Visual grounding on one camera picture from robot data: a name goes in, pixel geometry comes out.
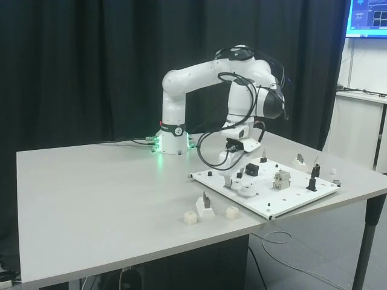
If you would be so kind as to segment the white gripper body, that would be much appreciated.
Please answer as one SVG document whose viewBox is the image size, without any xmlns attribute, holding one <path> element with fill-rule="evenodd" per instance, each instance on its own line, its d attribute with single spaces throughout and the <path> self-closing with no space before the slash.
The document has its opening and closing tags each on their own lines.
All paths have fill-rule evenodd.
<svg viewBox="0 0 387 290">
<path fill-rule="evenodd" d="M 218 168 L 218 173 L 221 176 L 236 175 L 246 165 L 246 153 L 242 150 L 236 152 L 222 151 L 218 157 L 221 165 Z"/>
</svg>

